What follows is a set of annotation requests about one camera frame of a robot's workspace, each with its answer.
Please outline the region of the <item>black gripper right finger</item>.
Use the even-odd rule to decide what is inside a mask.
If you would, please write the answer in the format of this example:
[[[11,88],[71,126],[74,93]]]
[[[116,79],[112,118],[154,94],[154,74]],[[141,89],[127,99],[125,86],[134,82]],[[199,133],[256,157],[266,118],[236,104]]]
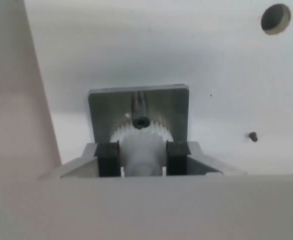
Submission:
[[[244,170],[204,154],[197,141],[166,142],[168,176],[205,176],[207,174],[246,175]]]

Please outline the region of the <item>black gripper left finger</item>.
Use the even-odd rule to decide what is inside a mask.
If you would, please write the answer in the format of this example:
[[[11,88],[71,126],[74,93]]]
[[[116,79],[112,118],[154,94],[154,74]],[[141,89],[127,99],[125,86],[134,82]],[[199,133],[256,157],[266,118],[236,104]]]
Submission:
[[[121,176],[118,142],[88,143],[82,155],[44,175],[40,179],[106,178]]]

